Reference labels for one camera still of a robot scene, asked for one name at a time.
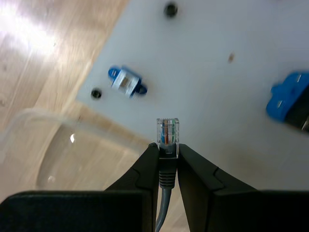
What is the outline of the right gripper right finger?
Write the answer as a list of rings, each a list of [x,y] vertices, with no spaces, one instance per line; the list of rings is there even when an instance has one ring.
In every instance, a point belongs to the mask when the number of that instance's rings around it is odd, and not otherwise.
[[[307,232],[307,191],[257,190],[187,145],[179,146],[178,181],[192,232]]]

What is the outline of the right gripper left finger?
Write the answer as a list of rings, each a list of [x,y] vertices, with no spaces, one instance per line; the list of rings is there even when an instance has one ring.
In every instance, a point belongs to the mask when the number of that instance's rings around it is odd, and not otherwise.
[[[0,205],[3,232],[152,232],[159,149],[150,144],[106,190],[24,191]]]

